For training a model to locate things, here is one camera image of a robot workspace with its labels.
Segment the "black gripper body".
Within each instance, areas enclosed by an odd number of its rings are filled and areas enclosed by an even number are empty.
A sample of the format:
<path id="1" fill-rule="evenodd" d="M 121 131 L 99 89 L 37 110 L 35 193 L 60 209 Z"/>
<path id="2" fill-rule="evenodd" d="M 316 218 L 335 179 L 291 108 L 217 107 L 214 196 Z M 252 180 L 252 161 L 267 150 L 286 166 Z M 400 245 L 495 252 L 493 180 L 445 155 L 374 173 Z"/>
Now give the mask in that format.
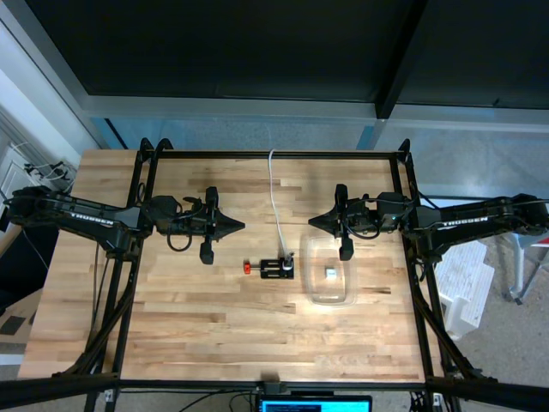
<path id="1" fill-rule="evenodd" d="M 203 237 L 200 245 L 199 257 L 203 264 L 214 262 L 213 241 L 216 231 L 216 210 L 218 209 L 219 195 L 215 186 L 206 190 L 205 200 L 196 197 L 185 197 L 185 202 L 191 204 L 190 211 L 187 211 L 186 227 L 188 233 Z"/>
<path id="2" fill-rule="evenodd" d="M 354 254 L 352 236 L 357 239 L 371 240 L 377 237 L 377 223 L 361 198 L 349 199 L 347 187 L 338 184 L 335 188 L 337 206 L 338 238 L 341 239 L 339 257 L 341 261 L 350 261 Z"/>

